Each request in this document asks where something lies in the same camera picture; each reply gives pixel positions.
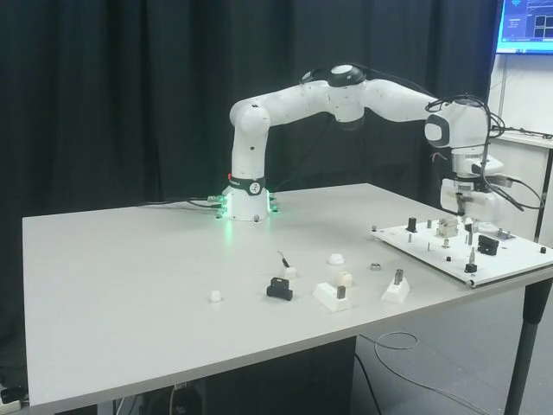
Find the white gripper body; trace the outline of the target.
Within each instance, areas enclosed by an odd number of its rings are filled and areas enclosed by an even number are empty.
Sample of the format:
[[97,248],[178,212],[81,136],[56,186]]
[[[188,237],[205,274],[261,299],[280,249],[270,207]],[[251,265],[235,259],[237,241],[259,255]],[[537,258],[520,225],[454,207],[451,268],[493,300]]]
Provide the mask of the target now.
[[505,200],[494,192],[476,190],[469,182],[443,179],[440,191],[442,209],[478,222],[496,222],[503,217]]

